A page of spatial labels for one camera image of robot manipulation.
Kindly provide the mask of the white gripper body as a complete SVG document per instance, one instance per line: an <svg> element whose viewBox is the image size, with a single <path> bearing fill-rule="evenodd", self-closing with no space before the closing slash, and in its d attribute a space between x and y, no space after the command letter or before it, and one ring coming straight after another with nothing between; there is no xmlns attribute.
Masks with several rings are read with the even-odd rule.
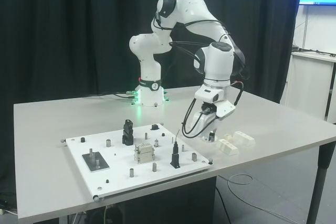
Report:
<svg viewBox="0 0 336 224"><path fill-rule="evenodd" d="M210 108L196 112L193 116L193 138L209 138L209 133L217 128L217 120L216 112Z"/></svg>

